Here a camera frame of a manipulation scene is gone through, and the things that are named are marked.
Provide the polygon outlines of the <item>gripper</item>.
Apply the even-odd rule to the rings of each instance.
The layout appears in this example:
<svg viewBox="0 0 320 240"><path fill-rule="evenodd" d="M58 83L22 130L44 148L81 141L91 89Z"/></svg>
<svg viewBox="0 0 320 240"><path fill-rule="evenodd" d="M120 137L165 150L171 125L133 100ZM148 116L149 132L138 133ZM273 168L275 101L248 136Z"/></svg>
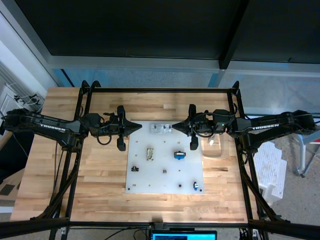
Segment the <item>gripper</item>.
<svg viewBox="0 0 320 240"><path fill-rule="evenodd" d="M125 118L126 113L123 105L117 107L117 114L115 113L105 113L109 115L109 120L104 126L104 134L112 138L112 136L118 136L117 138L117 148L121 152L126 150L126 144L124 142L124 137L128 137L132 133L138 131L142 128L142 125L129 121Z"/></svg>
<svg viewBox="0 0 320 240"><path fill-rule="evenodd" d="M207 116L212 116L208 110L205 110L204 112L197 112L196 106L194 104L190 104L188 117L185 120L172 125L174 130L185 134L187 137L191 136L191 151L198 149L198 137L210 139L215 135L211 122Z"/></svg>

